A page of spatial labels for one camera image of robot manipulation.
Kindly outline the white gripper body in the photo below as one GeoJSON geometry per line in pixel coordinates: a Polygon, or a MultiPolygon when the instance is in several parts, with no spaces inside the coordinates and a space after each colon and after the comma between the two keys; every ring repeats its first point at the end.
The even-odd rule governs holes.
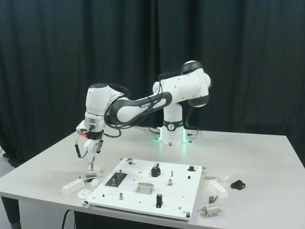
{"type": "Polygon", "coordinates": [[[91,164],[95,155],[101,152],[102,145],[103,140],[87,139],[84,144],[85,156],[83,160],[86,163],[91,164]]]}

